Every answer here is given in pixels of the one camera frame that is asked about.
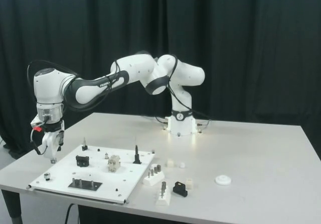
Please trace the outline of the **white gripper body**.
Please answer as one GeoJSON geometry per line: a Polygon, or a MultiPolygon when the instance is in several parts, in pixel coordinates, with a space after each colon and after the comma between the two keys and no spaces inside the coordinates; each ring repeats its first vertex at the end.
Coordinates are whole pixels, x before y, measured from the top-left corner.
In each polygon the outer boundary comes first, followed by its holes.
{"type": "Polygon", "coordinates": [[[45,132],[42,144],[45,146],[44,157],[56,157],[58,147],[64,145],[64,131],[45,132]]]}

